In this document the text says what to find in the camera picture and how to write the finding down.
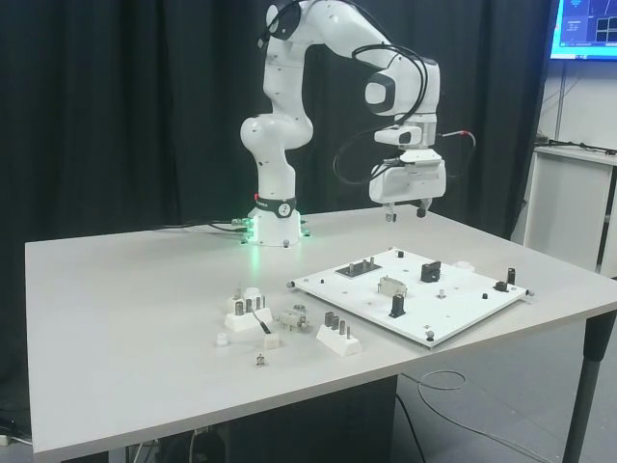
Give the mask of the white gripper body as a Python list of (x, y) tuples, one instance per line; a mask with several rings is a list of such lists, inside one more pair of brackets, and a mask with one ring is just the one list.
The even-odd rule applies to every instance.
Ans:
[(433, 200), (446, 190), (445, 162), (406, 164), (387, 169), (369, 183), (369, 198), (377, 204)]

